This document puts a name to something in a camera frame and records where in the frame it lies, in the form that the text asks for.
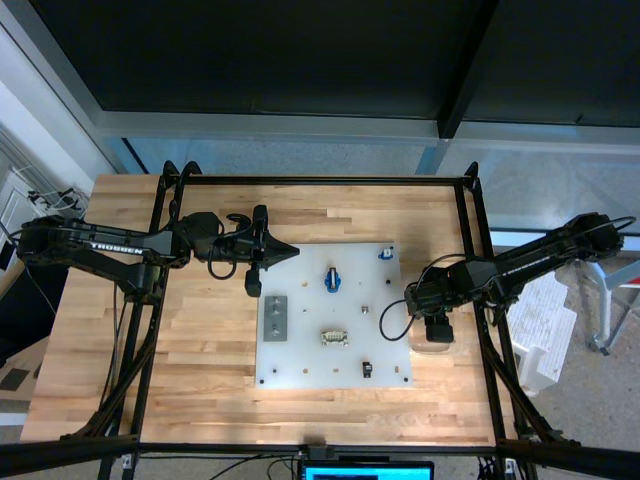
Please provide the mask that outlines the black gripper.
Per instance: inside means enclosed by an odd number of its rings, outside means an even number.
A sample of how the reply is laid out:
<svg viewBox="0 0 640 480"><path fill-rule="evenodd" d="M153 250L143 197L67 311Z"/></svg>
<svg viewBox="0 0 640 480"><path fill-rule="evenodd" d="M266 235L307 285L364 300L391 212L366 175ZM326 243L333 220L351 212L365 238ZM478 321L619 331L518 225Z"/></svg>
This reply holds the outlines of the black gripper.
<svg viewBox="0 0 640 480"><path fill-rule="evenodd" d="M231 265L226 275L217 275L217 280L228 280L234 276L239 263L248 264L245 275L245 291L248 296L258 298L262 284L259 270L266 258L266 270L286 260L297 257L299 248L274 237L268 227L268 213L265 205L257 205L252 218L240 213L230 213L226 219L236 224L232 232L223 233L216 239L216 261ZM266 256L266 247L274 252Z"/></svg>
<svg viewBox="0 0 640 480"><path fill-rule="evenodd" d="M410 283L405 288L405 302L408 314L424 321L428 342L453 342L453 328L447 317L447 313L452 310L451 297L442 282Z"/></svg>

